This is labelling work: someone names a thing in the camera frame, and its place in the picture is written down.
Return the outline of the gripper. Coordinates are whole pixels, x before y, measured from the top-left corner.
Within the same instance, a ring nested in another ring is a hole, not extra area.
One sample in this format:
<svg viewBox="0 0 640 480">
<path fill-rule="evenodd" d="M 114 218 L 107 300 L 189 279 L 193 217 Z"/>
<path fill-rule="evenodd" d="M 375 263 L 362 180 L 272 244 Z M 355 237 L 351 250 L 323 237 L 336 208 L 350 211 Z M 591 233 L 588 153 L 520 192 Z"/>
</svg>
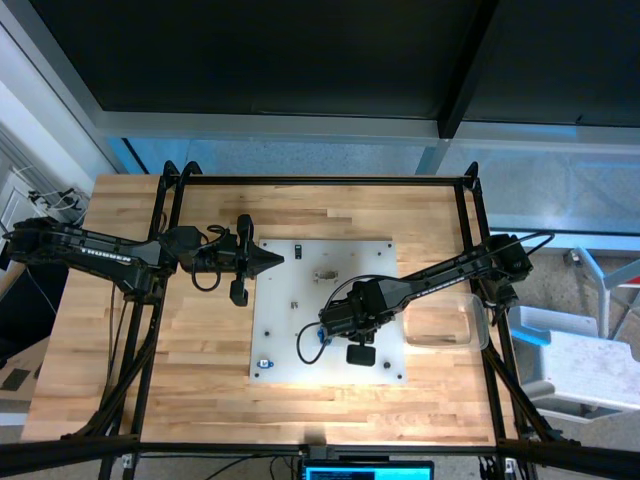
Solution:
<svg viewBox="0 0 640 480">
<path fill-rule="evenodd" d="M 332 301 L 320 313 L 324 338 L 347 341 L 346 362 L 356 366 L 375 365 L 375 318 L 357 298 Z"/>
<path fill-rule="evenodd" d="M 217 234 L 202 246 L 202 271 L 214 273 L 216 281 L 213 286 L 204 288 L 205 292 L 215 290 L 223 273 L 232 273 L 235 279 L 230 284 L 230 299 L 238 307 L 248 304 L 248 291 L 244 282 L 249 274 L 250 246 L 251 258 L 259 260 L 251 265 L 251 278 L 284 263 L 284 257 L 269 249 L 266 241 L 253 242 L 254 224 L 248 214 L 242 214 L 236 222 L 236 233 L 218 224 L 208 225 L 209 233 Z"/>
</svg>

